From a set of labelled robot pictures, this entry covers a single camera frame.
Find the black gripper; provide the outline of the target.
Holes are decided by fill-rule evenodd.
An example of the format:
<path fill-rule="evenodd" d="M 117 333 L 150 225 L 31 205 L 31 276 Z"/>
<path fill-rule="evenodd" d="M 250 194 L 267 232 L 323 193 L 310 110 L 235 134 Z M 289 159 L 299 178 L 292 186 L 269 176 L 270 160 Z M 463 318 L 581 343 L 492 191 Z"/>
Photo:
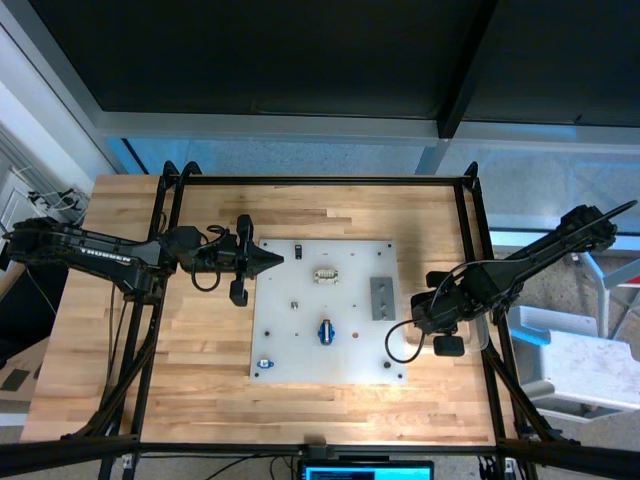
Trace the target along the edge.
<path fill-rule="evenodd" d="M 411 318 L 425 336 L 433 336 L 436 356 L 462 356 L 463 339 L 456 336 L 457 324 L 467 318 L 471 307 L 462 294 L 423 292 L 411 297 Z"/>
<path fill-rule="evenodd" d="M 248 277 L 249 257 L 258 260 L 249 263 L 250 278 L 255 278 L 262 272 L 284 262 L 283 256 L 260 248 L 253 242 L 250 243 L 251 240 L 252 221 L 249 215 L 243 214 L 237 219 L 236 233 L 227 233 L 217 247 L 216 269 L 220 273 L 235 275 L 229 290 L 229 298 L 235 306 L 248 304 L 245 280 Z"/>

